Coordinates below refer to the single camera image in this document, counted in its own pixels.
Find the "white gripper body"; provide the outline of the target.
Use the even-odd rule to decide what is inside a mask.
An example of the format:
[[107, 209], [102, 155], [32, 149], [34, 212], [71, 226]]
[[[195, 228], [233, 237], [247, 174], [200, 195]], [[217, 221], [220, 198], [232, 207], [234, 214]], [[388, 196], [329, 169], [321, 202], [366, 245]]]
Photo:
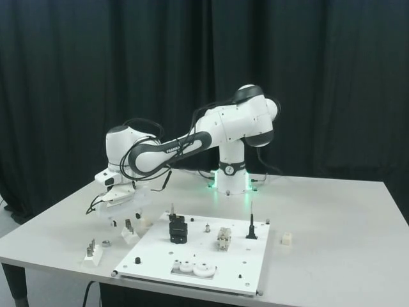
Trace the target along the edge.
[[135, 217], [138, 210], [145, 209], [151, 203], [150, 192], [137, 191], [130, 197], [122, 198], [119, 201], [106, 200], [103, 194], [96, 197], [96, 214], [105, 220], [121, 221]]

